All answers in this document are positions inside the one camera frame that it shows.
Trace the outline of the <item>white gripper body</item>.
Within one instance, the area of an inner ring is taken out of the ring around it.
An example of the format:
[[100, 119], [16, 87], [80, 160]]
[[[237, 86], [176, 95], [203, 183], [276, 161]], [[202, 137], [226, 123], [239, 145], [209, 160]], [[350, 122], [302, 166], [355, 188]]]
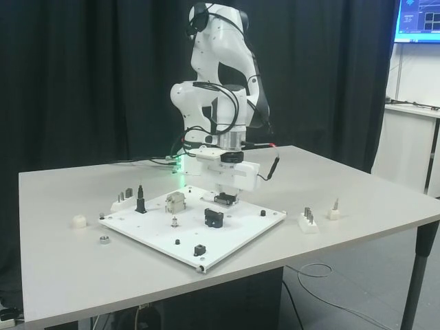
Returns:
[[260, 165], [252, 162], [205, 163], [201, 168], [201, 176], [214, 184], [223, 186], [224, 192], [235, 192], [236, 189], [252, 192], [259, 188]]

